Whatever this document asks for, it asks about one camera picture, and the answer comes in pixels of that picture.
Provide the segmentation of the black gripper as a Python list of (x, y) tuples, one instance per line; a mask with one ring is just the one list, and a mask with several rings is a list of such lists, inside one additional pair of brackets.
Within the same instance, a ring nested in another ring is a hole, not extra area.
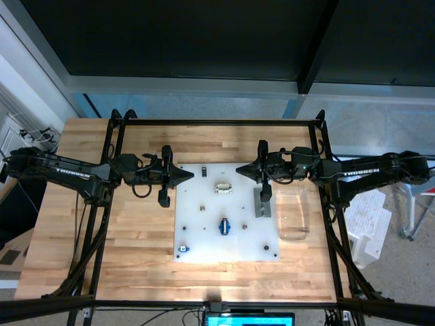
[(285, 150), (278, 152), (268, 151), (268, 142), (260, 140), (258, 143), (258, 159), (249, 164), (236, 168), (238, 174), (262, 183), (260, 201), (269, 202), (272, 197), (272, 187), (269, 181), (287, 185), (289, 183), (289, 167), (283, 159)]
[[(161, 207), (170, 207), (171, 199), (169, 197), (169, 188), (172, 166), (173, 151), (170, 145), (164, 145), (162, 147), (161, 157), (156, 158), (149, 172), (150, 189), (157, 185), (161, 186), (161, 189), (158, 191), (158, 203)], [(184, 165), (177, 167), (177, 174), (183, 176), (176, 179), (176, 186), (194, 178), (194, 173), (187, 170)]]

